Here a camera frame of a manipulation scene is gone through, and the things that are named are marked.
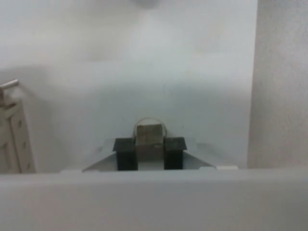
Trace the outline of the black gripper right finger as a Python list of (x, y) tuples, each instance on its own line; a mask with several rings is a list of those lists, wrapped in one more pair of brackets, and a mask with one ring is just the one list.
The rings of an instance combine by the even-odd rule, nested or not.
[(194, 170), (203, 167), (215, 166), (209, 163), (194, 139), (164, 138), (164, 170)]

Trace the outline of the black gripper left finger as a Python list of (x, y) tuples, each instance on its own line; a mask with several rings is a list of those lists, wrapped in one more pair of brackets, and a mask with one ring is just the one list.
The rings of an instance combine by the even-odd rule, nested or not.
[(81, 167), (82, 171), (137, 171), (138, 161), (133, 138), (104, 141)]

